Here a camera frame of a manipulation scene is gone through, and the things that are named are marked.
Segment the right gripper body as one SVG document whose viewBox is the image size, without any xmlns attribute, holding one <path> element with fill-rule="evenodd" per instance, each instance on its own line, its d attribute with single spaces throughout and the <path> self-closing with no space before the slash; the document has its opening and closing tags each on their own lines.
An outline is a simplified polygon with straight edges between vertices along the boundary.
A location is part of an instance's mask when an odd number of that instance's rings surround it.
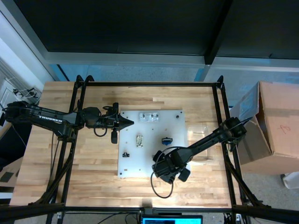
<svg viewBox="0 0 299 224">
<path fill-rule="evenodd" d="M 185 165 L 176 167 L 167 161 L 159 161 L 152 165 L 152 170 L 157 178 L 160 178 L 168 184 L 172 184 L 176 177 L 182 182 L 185 182 Z"/>
</svg>

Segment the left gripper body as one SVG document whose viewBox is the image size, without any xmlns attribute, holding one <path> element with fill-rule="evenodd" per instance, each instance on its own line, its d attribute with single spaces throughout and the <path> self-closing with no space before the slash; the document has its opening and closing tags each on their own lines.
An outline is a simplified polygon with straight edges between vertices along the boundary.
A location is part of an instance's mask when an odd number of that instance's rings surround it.
<svg viewBox="0 0 299 224">
<path fill-rule="evenodd" d="M 113 103 L 112 106 L 107 106 L 106 111 L 106 129 L 120 131 L 119 103 Z"/>
</svg>

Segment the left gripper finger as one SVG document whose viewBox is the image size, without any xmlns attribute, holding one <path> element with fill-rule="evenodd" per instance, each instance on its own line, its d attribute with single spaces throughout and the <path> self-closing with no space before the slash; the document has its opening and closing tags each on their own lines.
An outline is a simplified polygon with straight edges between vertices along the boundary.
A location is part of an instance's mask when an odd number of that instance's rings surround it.
<svg viewBox="0 0 299 224">
<path fill-rule="evenodd" d="M 134 121 L 129 120 L 128 118 L 125 118 L 121 114 L 119 114 L 119 123 L 134 123 Z"/>
<path fill-rule="evenodd" d="M 119 131 L 122 129 L 125 129 L 133 124 L 134 124 L 134 122 L 120 122 L 119 123 Z"/>
</svg>

